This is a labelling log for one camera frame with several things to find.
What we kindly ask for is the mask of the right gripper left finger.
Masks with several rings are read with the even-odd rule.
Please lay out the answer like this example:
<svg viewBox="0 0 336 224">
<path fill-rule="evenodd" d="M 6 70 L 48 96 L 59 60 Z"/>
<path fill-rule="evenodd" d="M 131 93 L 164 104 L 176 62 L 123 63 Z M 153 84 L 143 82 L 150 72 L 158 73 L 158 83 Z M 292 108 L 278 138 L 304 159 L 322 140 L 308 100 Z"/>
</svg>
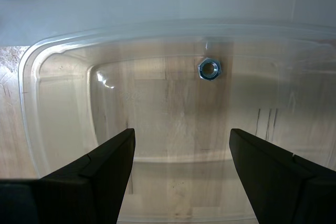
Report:
<svg viewBox="0 0 336 224">
<path fill-rule="evenodd" d="M 40 179 L 2 179 L 1 223 L 116 223 L 134 152 L 126 129 Z"/>
</svg>

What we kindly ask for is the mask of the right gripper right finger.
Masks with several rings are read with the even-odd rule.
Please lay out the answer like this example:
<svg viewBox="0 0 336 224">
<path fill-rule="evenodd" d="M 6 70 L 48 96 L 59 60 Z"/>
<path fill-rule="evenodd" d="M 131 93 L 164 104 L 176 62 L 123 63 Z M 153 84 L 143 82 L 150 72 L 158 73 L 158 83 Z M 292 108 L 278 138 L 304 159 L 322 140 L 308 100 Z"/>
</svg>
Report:
<svg viewBox="0 0 336 224">
<path fill-rule="evenodd" d="M 335 171 L 241 129 L 229 148 L 259 223 L 335 223 Z"/>
</svg>

